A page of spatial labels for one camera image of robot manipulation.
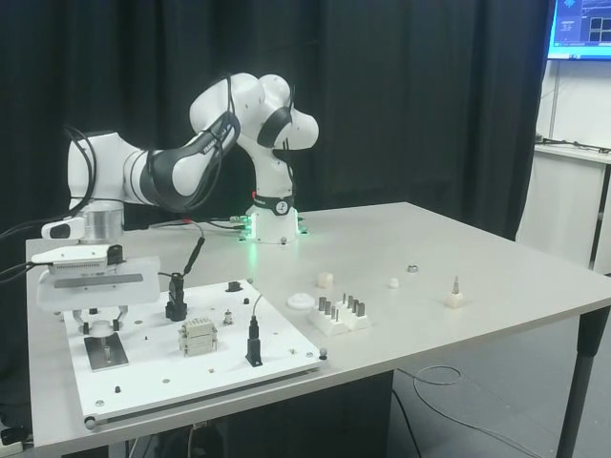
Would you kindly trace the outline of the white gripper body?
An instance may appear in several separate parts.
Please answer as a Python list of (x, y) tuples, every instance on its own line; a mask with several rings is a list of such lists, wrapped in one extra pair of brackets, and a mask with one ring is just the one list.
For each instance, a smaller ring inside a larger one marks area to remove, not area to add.
[(129, 258), (119, 264), (64, 263), (39, 277), (37, 304), (50, 312), (156, 302), (160, 295), (158, 257)]

